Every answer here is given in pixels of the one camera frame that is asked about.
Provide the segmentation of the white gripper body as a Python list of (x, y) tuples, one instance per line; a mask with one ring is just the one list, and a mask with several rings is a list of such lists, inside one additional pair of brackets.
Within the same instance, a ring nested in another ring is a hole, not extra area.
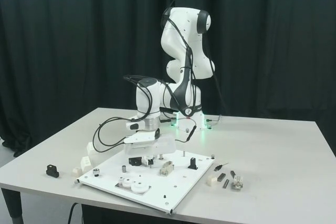
[(170, 134), (163, 134), (155, 139), (152, 134), (134, 134), (124, 140), (126, 156), (155, 156), (175, 152), (175, 139)]

